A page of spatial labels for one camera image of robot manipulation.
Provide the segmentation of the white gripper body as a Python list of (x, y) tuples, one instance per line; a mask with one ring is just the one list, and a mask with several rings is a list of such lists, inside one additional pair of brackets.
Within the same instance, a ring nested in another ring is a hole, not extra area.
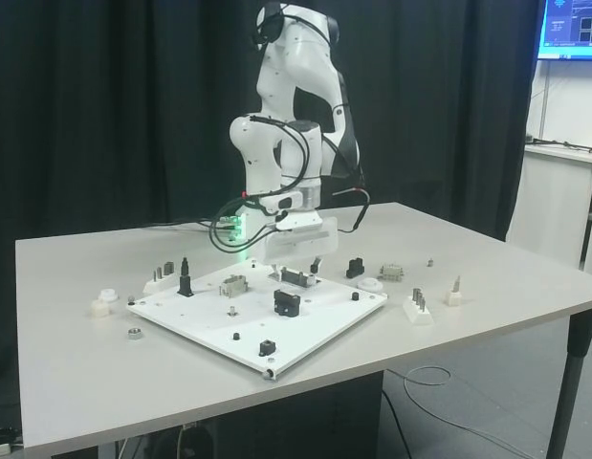
[(338, 220), (328, 217), (317, 228), (271, 234), (264, 241), (263, 262), (272, 265), (293, 259), (322, 257), (336, 251), (338, 245)]

